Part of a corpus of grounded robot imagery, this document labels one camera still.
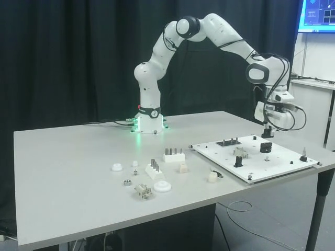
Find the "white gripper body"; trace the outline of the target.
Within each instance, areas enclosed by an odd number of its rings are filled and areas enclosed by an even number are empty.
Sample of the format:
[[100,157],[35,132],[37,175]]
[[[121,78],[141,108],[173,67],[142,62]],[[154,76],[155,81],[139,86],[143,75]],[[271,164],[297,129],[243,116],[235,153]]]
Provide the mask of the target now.
[[263,111],[267,115],[267,118],[270,120],[268,125],[274,124],[276,128],[280,127],[283,129],[290,129],[294,124],[293,116],[288,111],[282,111],[279,106],[266,104],[264,106],[263,102],[258,101],[254,117],[260,122],[265,122]]

